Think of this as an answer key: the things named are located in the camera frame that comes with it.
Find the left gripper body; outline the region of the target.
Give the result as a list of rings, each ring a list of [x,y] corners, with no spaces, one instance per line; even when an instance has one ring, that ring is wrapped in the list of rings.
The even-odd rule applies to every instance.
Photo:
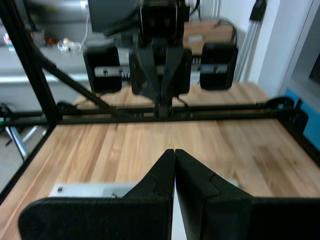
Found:
[[[153,49],[163,52],[163,63],[157,67],[161,80],[166,64],[168,48],[184,48],[182,45],[172,44],[164,39],[153,39],[149,44],[139,45],[129,51],[128,63],[120,63],[118,48],[111,44],[107,46],[90,47],[83,54],[91,89],[96,93],[116,93],[121,90],[122,83],[127,81],[131,86],[130,52],[135,49]],[[227,90],[233,84],[238,47],[231,42],[206,42],[200,55],[192,53],[190,72],[200,74],[200,85],[208,91]]]

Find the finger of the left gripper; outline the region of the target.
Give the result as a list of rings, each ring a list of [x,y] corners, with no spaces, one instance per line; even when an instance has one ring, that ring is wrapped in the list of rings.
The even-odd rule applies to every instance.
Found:
[[[188,48],[168,48],[162,77],[162,115],[172,114],[174,97],[190,90],[192,51]]]
[[[157,67],[163,63],[163,52],[151,48],[135,49],[129,54],[132,93],[152,100],[156,116],[163,115],[161,77]]]

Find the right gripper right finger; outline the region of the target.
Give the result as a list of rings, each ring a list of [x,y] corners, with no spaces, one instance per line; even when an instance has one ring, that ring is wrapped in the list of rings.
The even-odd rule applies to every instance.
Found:
[[[317,240],[320,200],[256,197],[182,149],[175,152],[176,191],[189,240]]]

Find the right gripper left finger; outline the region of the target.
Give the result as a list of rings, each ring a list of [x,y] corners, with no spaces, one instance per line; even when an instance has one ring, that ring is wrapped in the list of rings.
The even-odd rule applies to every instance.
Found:
[[[123,197],[48,197],[19,215],[23,240],[170,240],[175,151],[167,149]]]

